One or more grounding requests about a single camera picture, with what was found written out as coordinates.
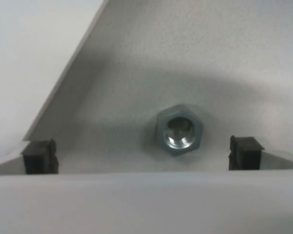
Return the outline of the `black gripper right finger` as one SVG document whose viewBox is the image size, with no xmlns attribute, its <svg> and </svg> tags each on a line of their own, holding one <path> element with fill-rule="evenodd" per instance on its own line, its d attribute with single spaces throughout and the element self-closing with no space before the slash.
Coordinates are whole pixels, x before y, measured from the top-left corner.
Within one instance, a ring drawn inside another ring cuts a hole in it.
<svg viewBox="0 0 293 234">
<path fill-rule="evenodd" d="M 289 169 L 293 169 L 293 160 L 265 152 L 254 137 L 230 137 L 230 171 Z"/>
</svg>

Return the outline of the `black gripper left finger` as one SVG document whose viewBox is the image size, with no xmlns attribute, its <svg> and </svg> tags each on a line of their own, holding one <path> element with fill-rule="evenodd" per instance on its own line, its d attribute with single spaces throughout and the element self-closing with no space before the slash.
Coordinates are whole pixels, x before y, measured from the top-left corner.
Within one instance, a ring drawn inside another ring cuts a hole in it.
<svg viewBox="0 0 293 234">
<path fill-rule="evenodd" d="M 58 174 L 56 151 L 53 139 L 22 141 L 0 156 L 0 175 Z"/>
</svg>

